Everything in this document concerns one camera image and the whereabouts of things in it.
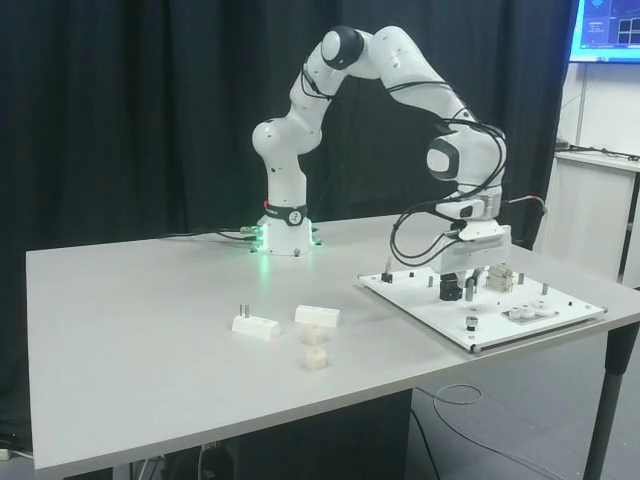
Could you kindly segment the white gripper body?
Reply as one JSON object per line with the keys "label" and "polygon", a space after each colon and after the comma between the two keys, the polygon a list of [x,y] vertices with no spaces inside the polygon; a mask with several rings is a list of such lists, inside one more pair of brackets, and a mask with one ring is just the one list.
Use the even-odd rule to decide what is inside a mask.
{"label": "white gripper body", "polygon": [[511,227],[467,223],[456,242],[438,256],[438,274],[461,273],[504,263],[511,247]]}

